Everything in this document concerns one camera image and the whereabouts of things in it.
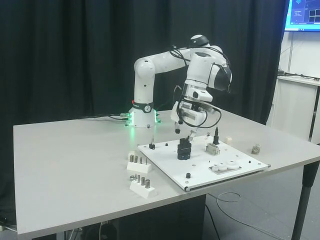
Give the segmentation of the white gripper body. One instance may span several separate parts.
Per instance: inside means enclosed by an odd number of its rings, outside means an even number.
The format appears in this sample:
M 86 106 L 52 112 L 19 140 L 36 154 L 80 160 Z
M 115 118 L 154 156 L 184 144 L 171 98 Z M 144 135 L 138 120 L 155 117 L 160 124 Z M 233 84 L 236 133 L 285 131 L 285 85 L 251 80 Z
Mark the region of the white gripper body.
M 199 110 L 194 102 L 178 101 L 172 107 L 170 118 L 177 124 L 186 125 L 191 128 L 201 127 L 208 118 L 206 111 Z

